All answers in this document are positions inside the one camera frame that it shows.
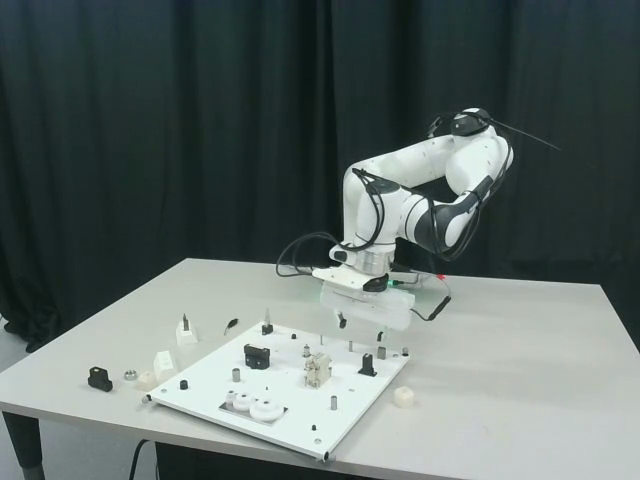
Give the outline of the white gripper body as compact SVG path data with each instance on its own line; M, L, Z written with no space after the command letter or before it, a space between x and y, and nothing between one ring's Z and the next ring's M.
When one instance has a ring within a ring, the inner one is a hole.
M398 289L371 293L325 283L320 301L333 310L339 320L362 320L382 328L404 331L411 323L415 295Z

